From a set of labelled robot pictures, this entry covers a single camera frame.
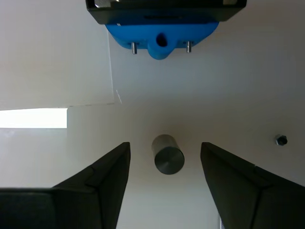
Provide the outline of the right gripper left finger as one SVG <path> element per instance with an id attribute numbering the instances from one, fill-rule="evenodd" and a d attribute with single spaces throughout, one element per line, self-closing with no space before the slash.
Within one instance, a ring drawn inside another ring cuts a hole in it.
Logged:
<path id="1" fill-rule="evenodd" d="M 1 188 L 2 229 L 114 229 L 128 181 L 124 142 L 51 188 Z"/>

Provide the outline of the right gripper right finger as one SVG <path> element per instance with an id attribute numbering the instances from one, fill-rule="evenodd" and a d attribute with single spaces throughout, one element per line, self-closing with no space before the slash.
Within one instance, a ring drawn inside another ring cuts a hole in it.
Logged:
<path id="1" fill-rule="evenodd" d="M 201 163 L 225 228 L 305 227 L 304 186 L 211 143 L 202 143 Z"/>

